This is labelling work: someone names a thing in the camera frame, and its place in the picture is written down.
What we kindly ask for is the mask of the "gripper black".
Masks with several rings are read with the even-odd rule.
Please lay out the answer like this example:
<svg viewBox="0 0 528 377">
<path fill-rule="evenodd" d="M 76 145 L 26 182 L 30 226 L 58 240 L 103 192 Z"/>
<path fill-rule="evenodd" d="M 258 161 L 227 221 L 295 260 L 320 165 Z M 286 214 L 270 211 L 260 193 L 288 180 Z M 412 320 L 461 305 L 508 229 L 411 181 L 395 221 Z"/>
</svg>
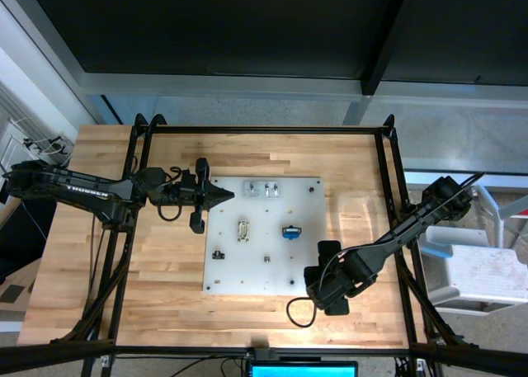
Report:
<svg viewBox="0 0 528 377">
<path fill-rule="evenodd" d="M 338 241 L 320 241 L 319 266 L 304 268 L 304 283 L 308 285 L 306 293 L 310 299 L 318 300 L 318 308 L 324 311 L 326 316 L 346 316 L 350 313 L 342 282 L 337 276 L 339 267 L 337 255 L 341 250 L 342 246 Z"/>
<path fill-rule="evenodd" d="M 190 228 L 193 233 L 203 234 L 205 232 L 205 221 L 202 212 L 205 209 L 206 197 L 210 188 L 210 165 L 205 158 L 198 158 L 195 165 L 195 173 L 189 169 L 182 172 L 178 183 L 177 205 L 180 208 L 193 207 L 190 215 Z M 234 198 L 234 193 L 228 189 L 214 185 L 214 193 L 218 195 L 214 200 L 214 206 L 220 205 Z"/>
</svg>

